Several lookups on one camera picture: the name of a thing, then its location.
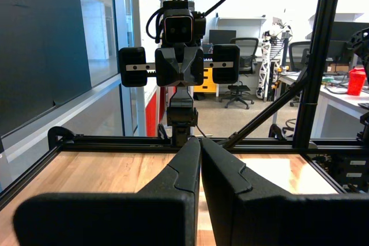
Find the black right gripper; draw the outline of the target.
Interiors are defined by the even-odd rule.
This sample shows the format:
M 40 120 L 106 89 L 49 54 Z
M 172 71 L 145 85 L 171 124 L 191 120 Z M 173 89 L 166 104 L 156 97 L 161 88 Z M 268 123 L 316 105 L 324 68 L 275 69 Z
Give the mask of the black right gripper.
M 216 84 L 238 80 L 240 48 L 236 44 L 217 44 L 205 54 L 202 47 L 158 48 L 155 61 L 148 63 L 143 47 L 125 47 L 118 53 L 123 86 L 145 86 L 155 77 L 158 86 L 199 86 L 205 68 L 212 69 Z

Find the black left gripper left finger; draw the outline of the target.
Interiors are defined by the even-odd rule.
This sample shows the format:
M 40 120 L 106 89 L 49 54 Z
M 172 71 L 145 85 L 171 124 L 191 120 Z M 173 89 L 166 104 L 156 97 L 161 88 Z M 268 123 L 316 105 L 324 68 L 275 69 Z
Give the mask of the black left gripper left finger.
M 189 139 L 134 194 L 47 193 L 15 210 L 20 245 L 195 245 L 201 145 Z

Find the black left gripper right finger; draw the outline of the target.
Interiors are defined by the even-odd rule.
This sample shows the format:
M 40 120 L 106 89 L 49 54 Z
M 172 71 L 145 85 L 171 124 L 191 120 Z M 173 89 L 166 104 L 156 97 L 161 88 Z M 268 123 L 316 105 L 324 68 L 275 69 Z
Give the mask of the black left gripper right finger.
M 292 194 L 207 138 L 201 175 L 217 245 L 368 244 L 366 194 Z

